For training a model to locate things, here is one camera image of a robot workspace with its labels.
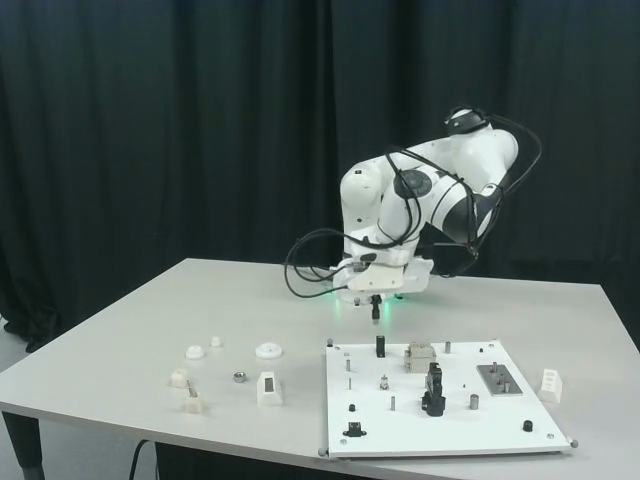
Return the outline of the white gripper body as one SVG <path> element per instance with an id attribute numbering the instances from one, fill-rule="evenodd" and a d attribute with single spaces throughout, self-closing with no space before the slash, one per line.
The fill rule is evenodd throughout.
<path id="1" fill-rule="evenodd" d="M 383 292 L 394 290 L 404 285 L 404 268 L 387 265 L 370 265 L 366 270 L 357 273 L 347 282 L 352 291 Z"/>

